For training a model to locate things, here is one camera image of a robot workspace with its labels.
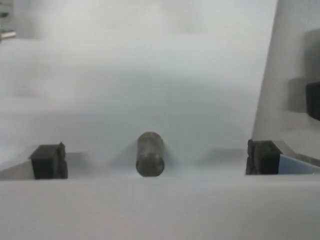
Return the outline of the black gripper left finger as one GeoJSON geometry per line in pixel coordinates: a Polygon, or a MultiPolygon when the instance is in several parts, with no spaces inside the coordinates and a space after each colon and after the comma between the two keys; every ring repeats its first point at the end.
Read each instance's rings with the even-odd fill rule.
{"type": "Polygon", "coordinates": [[[41,144],[0,164],[1,180],[59,180],[68,178],[66,146],[41,144]]]}

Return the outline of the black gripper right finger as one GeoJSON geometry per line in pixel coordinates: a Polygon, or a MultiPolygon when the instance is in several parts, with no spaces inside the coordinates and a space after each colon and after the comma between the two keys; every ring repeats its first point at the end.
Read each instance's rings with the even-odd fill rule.
{"type": "Polygon", "coordinates": [[[246,175],[313,175],[320,160],[295,152],[283,141],[248,140],[246,175]]]}

